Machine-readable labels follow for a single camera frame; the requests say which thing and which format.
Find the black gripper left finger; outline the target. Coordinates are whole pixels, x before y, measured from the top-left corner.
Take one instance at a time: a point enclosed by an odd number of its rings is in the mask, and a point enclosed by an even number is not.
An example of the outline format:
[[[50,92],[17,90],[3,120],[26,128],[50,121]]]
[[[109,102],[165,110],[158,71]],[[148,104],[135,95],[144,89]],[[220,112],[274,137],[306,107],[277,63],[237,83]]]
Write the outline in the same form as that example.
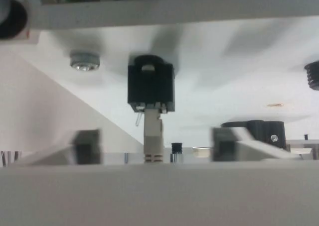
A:
[[[101,130],[85,129],[67,134],[47,149],[26,157],[27,165],[101,164]]]

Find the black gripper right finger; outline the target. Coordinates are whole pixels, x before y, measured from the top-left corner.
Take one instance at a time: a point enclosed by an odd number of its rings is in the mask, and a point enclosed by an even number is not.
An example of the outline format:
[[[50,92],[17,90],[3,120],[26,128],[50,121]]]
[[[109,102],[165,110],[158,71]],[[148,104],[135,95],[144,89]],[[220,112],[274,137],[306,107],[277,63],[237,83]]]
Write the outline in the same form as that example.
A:
[[[299,160],[309,153],[305,140],[286,142],[282,127],[213,128],[212,146],[216,162]]]

